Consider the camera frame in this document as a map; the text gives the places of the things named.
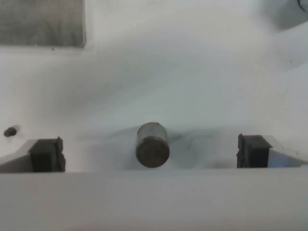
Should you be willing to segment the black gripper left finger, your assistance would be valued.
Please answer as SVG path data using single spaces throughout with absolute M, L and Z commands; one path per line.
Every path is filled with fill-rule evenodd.
M 1 173 L 65 172 L 64 143 L 54 139 L 28 140 L 16 152 L 0 158 Z

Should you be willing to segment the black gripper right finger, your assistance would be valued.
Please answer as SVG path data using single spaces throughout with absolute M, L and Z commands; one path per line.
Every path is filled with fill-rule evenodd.
M 238 136 L 237 168 L 286 168 L 307 165 L 307 154 L 284 147 L 271 135 Z

